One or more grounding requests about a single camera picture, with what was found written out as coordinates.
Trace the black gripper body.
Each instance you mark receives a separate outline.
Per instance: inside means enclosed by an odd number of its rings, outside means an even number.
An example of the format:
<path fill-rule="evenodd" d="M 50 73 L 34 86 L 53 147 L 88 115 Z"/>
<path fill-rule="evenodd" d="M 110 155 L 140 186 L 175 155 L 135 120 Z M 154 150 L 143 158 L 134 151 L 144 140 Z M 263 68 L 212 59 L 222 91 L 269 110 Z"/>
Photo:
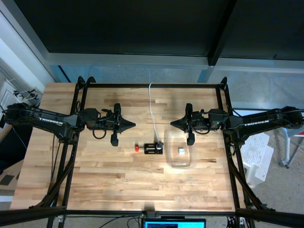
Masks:
<path fill-rule="evenodd" d="M 195 135 L 206 135 L 209 133 L 209 124 L 205 121 L 202 116 L 202 112 L 194 112 L 193 106 L 190 103 L 186 104 L 186 130 L 188 134 L 187 145 L 192 146 L 195 143 Z"/>
<path fill-rule="evenodd" d="M 118 146 L 119 140 L 117 134 L 119 133 L 120 127 L 121 105 L 119 103 L 116 103 L 114 105 L 113 112 L 109 109 L 102 109 L 101 111 L 106 113 L 106 116 L 103 117 L 104 128 L 106 130 L 113 131 L 110 139 L 111 145 Z"/>

